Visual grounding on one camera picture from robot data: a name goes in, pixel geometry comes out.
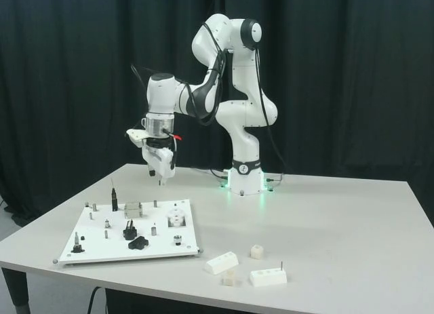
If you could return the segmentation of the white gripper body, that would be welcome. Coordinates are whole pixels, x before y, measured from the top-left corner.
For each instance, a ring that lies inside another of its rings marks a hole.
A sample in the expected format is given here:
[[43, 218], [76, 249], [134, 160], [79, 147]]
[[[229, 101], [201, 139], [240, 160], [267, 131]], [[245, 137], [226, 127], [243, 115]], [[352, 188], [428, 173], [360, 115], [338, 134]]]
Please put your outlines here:
[[152, 170], [162, 178], [172, 178], [175, 169], [171, 168], [174, 153], [169, 148], [142, 147], [142, 157]]

